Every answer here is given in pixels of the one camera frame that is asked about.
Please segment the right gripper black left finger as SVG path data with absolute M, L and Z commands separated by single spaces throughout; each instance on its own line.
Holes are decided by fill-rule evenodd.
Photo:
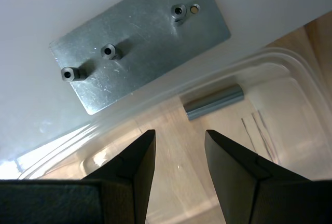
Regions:
M 156 131 L 148 130 L 84 178 L 101 183 L 104 223 L 145 223 L 155 157 Z

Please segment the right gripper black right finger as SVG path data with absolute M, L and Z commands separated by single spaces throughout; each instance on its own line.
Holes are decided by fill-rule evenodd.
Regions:
M 262 182 L 307 181 L 215 130 L 206 130 L 204 147 L 226 223 L 251 223 Z

